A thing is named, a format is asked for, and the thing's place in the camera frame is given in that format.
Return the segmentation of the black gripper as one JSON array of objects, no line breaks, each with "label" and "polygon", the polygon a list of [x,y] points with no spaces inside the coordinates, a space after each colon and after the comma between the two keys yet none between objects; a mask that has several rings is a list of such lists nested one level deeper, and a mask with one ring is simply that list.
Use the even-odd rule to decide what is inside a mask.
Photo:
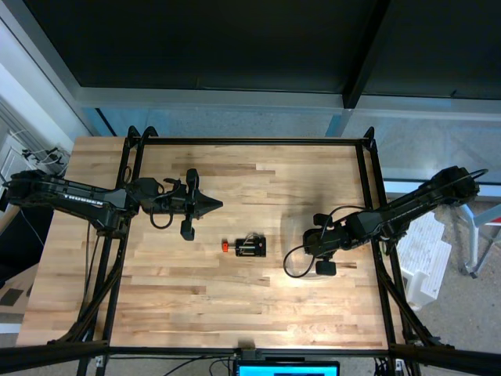
[{"label": "black gripper", "polygon": [[344,222],[344,219],[334,221],[331,215],[317,213],[313,216],[314,228],[303,234],[305,253],[312,256],[315,273],[319,276],[337,274],[333,256],[351,243]]},{"label": "black gripper", "polygon": [[[172,190],[162,193],[153,200],[150,223],[158,230],[165,230],[172,224],[174,215],[184,215],[180,234],[184,240],[194,240],[193,220],[222,208],[222,202],[199,191],[200,177],[195,168],[187,171],[185,184],[181,183],[180,179],[166,178],[164,181],[171,183],[173,187]],[[168,223],[157,225],[154,220],[155,215],[169,215]]]}]

